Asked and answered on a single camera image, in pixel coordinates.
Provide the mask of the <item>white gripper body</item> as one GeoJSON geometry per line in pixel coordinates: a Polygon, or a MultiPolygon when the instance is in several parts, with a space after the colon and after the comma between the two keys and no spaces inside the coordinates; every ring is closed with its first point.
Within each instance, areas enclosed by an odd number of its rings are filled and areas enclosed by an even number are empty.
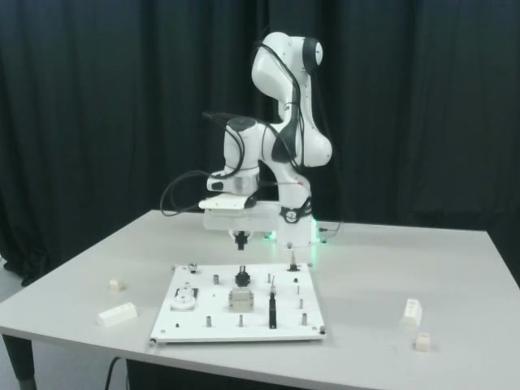
{"type": "Polygon", "coordinates": [[[204,228],[219,231],[273,232],[280,214],[280,205],[275,201],[259,201],[240,209],[203,201],[202,209],[204,228]]]}

